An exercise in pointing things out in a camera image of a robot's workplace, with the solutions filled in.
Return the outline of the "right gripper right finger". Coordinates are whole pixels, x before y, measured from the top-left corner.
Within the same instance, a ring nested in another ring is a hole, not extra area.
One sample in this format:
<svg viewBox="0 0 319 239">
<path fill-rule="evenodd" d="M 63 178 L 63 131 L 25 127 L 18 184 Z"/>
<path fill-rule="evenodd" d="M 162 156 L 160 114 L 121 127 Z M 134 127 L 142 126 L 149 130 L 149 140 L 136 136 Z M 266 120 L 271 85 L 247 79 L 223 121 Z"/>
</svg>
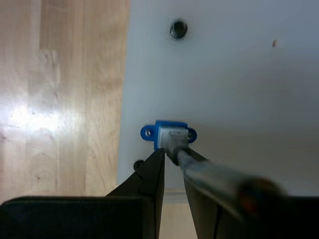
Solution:
<svg viewBox="0 0 319 239">
<path fill-rule="evenodd" d="M 199 239 L 317 239 L 318 197 L 290 196 L 245 174 L 184 177 Z"/>
</svg>

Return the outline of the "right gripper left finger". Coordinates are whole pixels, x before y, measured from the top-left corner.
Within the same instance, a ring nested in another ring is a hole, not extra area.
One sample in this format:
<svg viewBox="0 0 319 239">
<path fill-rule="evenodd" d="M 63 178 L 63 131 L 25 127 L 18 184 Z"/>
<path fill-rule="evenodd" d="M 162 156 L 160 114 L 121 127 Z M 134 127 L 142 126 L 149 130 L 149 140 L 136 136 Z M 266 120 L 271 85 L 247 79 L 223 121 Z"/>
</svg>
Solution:
<svg viewBox="0 0 319 239">
<path fill-rule="evenodd" d="M 0 207 L 3 239 L 157 239 L 164 152 L 104 197 L 19 197 Z"/>
</svg>

